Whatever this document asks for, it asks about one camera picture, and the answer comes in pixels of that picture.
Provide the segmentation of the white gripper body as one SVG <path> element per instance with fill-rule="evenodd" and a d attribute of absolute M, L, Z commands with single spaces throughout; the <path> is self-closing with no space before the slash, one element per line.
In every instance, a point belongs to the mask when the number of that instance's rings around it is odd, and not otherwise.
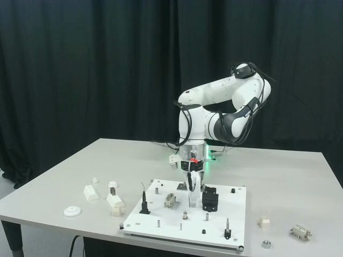
<path fill-rule="evenodd" d="M 187 186 L 190 198 L 199 198 L 201 192 L 201 176 L 198 171 L 187 172 Z"/>

